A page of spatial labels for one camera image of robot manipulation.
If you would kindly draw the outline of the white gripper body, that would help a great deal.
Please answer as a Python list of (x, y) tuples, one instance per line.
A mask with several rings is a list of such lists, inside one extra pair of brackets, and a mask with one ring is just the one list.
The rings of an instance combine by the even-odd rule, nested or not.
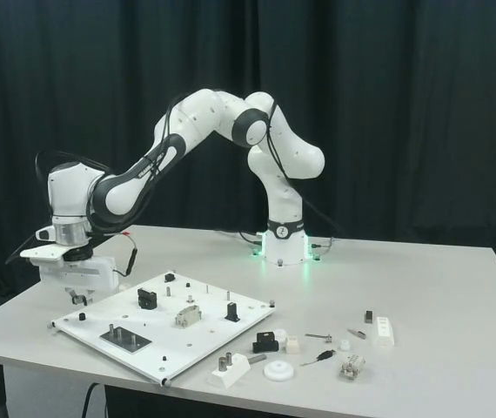
[(117, 288), (116, 262), (112, 257), (93, 256), (88, 260), (43, 263), (42, 282), (75, 291), (111, 292)]

